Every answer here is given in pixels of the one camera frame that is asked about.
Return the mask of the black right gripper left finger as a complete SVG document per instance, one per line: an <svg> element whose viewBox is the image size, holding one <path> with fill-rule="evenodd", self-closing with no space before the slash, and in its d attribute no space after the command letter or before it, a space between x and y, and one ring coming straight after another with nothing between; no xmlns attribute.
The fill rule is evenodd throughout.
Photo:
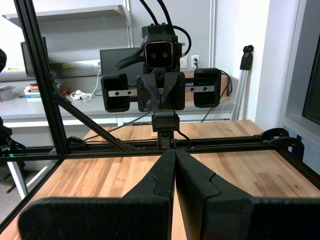
<svg viewBox="0 0 320 240"><path fill-rule="evenodd" d="M175 151L166 150L127 194L48 197L18 218L23 240L169 240L172 234Z"/></svg>

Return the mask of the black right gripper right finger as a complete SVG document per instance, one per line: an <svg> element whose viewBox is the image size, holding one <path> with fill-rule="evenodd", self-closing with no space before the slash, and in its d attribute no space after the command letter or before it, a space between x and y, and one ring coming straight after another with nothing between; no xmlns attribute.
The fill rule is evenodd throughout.
<svg viewBox="0 0 320 240"><path fill-rule="evenodd" d="M176 189L189 240L317 240L317 198L254 197L183 149Z"/></svg>

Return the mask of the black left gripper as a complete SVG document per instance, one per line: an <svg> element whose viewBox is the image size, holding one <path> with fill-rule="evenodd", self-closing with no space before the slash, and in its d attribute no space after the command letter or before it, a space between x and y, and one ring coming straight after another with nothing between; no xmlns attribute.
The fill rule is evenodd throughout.
<svg viewBox="0 0 320 240"><path fill-rule="evenodd" d="M195 107L215 108L220 103L221 77L217 68L197 68L192 78L159 68L139 74L132 88L126 74L106 74L101 78L104 107L107 112L126 112L136 102L140 112L181 111L186 93L192 93Z"/></svg>

